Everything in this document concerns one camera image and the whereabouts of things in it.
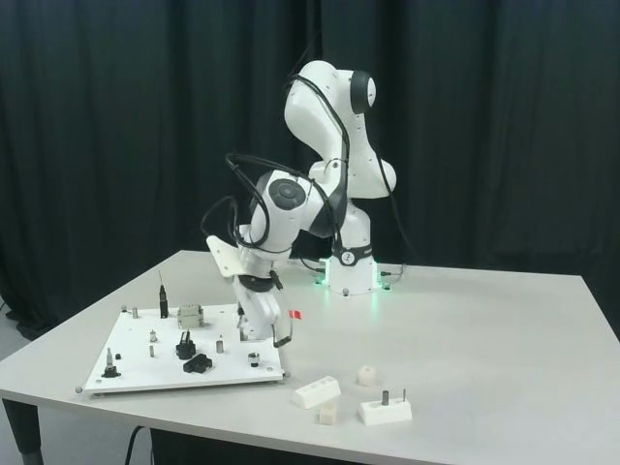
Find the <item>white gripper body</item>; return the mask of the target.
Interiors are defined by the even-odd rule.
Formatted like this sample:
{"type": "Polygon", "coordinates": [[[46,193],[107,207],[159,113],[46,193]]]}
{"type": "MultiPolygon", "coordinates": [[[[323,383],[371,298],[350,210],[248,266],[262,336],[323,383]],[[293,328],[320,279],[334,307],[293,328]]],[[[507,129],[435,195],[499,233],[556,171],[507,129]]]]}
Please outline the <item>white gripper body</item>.
{"type": "Polygon", "coordinates": [[[246,325],[254,330],[252,337],[255,339],[270,338],[272,329],[281,316],[275,291],[276,288],[272,284],[257,290],[247,288],[242,283],[234,284],[238,305],[243,310],[246,325]]]}

